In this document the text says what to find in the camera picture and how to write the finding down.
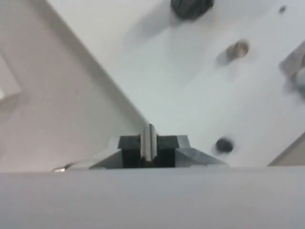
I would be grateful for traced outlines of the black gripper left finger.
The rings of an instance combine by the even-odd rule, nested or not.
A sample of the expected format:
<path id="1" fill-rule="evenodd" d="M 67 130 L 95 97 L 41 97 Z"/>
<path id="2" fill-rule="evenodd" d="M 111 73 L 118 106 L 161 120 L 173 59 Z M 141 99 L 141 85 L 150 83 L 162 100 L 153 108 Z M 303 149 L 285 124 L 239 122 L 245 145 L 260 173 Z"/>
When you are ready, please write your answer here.
<path id="1" fill-rule="evenodd" d="M 93 157 L 90 169 L 137 168 L 141 161 L 141 138 L 139 135 L 122 135 L 111 138 L 107 148 Z"/>

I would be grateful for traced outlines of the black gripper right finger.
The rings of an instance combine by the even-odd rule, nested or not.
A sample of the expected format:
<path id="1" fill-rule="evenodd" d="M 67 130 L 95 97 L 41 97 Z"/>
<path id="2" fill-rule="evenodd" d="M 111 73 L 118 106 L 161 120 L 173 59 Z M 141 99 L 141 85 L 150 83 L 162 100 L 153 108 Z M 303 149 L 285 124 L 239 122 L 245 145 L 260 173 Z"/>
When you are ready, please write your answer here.
<path id="1" fill-rule="evenodd" d="M 227 163 L 191 147 L 186 135 L 157 136 L 158 167 L 229 166 Z"/>

